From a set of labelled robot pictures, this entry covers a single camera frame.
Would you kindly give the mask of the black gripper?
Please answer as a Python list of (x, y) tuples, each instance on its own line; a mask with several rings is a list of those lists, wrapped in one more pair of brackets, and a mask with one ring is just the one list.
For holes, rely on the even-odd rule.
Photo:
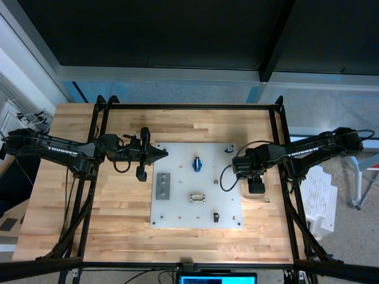
[(143, 127), (140, 130), (140, 138), (133, 137), (131, 140), (130, 148), (130, 161), (138, 162), (139, 165), (136, 168), (136, 178), (140, 182), (147, 180), (147, 173), (145, 166), (155, 163), (156, 161), (168, 156), (166, 149), (159, 149), (151, 146), (150, 144), (150, 131), (147, 127)]
[(248, 191), (250, 194), (265, 194), (265, 185), (260, 175), (248, 178)]

